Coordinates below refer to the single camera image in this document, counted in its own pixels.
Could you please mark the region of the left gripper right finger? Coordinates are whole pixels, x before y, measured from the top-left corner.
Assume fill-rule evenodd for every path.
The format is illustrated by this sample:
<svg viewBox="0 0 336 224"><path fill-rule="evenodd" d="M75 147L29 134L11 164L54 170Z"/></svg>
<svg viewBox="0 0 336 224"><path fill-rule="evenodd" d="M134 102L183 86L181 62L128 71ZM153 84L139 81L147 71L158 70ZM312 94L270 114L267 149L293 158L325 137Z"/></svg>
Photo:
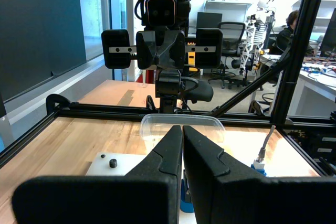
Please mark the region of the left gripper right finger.
<svg viewBox="0 0 336 224"><path fill-rule="evenodd" d="M183 134L198 223L335 223L334 177L266 177L193 127Z"/></svg>

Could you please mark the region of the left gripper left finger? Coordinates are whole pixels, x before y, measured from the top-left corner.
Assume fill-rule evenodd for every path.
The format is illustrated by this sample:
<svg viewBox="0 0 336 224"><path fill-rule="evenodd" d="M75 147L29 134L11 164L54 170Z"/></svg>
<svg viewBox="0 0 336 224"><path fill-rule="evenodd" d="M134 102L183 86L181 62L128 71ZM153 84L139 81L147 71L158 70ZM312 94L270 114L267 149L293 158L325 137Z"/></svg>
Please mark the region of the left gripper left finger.
<svg viewBox="0 0 336 224"><path fill-rule="evenodd" d="M178 223L182 129L124 176L40 176L12 195L18 223Z"/></svg>

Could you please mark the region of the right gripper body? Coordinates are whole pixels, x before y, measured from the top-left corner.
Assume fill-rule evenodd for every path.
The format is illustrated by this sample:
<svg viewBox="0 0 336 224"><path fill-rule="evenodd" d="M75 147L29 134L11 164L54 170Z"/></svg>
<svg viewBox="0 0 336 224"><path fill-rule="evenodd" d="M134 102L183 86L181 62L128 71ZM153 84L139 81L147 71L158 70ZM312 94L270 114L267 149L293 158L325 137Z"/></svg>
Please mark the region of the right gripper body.
<svg viewBox="0 0 336 224"><path fill-rule="evenodd" d="M185 66L186 54L196 54L196 37L186 38L182 30L164 31L159 39L160 35L158 31L137 32L136 45L128 48L130 64L136 60L138 68L142 70L154 66L181 70Z"/></svg>

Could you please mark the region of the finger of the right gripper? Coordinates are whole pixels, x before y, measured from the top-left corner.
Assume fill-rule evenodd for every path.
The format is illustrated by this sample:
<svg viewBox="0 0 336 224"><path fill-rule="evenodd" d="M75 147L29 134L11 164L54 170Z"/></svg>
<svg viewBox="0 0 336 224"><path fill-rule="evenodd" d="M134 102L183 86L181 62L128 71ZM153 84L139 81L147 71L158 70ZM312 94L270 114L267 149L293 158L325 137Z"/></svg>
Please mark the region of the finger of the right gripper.
<svg viewBox="0 0 336 224"><path fill-rule="evenodd" d="M125 29L105 30L101 34L105 66L126 69L130 66L129 34Z"/></svg>
<svg viewBox="0 0 336 224"><path fill-rule="evenodd" d="M196 31L195 66L214 69L220 65L223 33L219 28L200 28Z"/></svg>

